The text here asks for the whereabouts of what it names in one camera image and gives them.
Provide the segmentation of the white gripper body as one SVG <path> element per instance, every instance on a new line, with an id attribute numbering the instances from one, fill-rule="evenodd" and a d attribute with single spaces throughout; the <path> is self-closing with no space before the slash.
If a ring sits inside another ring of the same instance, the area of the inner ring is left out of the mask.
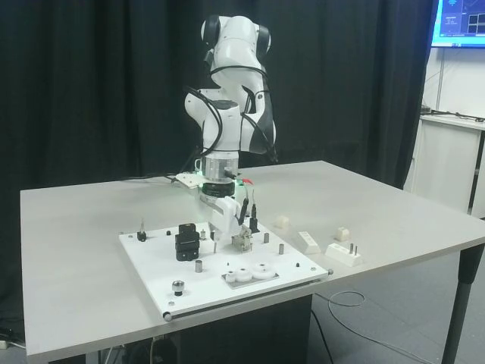
<path id="1" fill-rule="evenodd" d="M 199 196 L 208 223 L 222 234 L 238 234 L 241 205 L 232 197 Z"/>

